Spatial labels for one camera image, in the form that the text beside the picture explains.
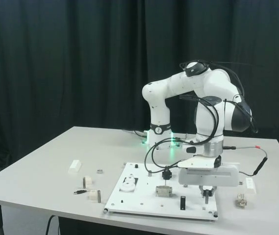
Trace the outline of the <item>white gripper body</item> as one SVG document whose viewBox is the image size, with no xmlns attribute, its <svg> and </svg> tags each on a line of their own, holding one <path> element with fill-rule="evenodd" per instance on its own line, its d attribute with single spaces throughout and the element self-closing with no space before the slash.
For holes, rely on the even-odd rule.
<svg viewBox="0 0 279 235">
<path fill-rule="evenodd" d="M 239 164 L 222 164 L 218 168 L 181 168 L 178 174 L 181 185 L 236 187 L 239 183 Z"/>
</svg>

